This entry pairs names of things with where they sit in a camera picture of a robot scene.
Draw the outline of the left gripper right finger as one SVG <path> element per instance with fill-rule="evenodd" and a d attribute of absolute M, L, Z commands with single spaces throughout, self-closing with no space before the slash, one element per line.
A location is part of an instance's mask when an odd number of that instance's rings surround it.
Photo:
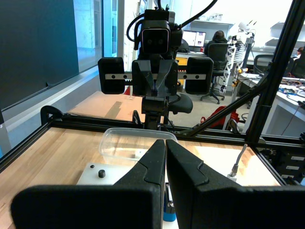
<path fill-rule="evenodd" d="M 167 176 L 181 229 L 302 229 L 303 186 L 243 187 L 173 140 Z"/>

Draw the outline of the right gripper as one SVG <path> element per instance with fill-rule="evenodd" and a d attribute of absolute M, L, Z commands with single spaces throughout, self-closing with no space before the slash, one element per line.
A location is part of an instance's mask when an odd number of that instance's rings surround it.
<path fill-rule="evenodd" d="M 188 94 L 206 94 L 212 81 L 214 62 L 209 57 L 190 57 L 180 66 L 171 56 L 140 55 L 126 72 L 121 57 L 98 61 L 101 89 L 104 94 L 122 94 L 127 85 L 137 96 L 166 97 L 176 95 L 178 80 L 185 80 Z"/>

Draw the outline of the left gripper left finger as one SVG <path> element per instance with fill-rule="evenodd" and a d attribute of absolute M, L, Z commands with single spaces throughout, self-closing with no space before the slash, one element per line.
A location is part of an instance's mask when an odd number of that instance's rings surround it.
<path fill-rule="evenodd" d="M 18 229 L 160 229 L 166 147 L 157 140 L 111 186 L 39 185 L 19 192 L 10 211 Z"/>

